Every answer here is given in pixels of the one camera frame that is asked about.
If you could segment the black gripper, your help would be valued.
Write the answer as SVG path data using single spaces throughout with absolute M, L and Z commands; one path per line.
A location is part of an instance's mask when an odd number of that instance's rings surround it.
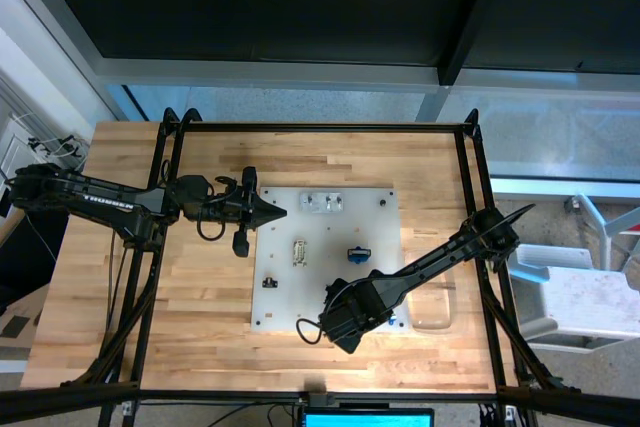
M 285 218 L 286 210 L 257 196 L 257 171 L 253 166 L 243 169 L 240 182 L 227 176 L 217 176 L 215 181 L 225 186 L 224 193 L 214 197 L 218 219 L 237 225 L 232 249 L 236 256 L 246 258 L 250 251 L 248 232 Z M 262 213 L 255 218 L 256 210 Z
M 325 307 L 319 315 L 326 338 L 347 354 L 353 354 L 364 334 L 388 322 L 393 309 L 387 306 L 373 285 L 381 274 L 351 282 L 336 279 L 326 287 Z

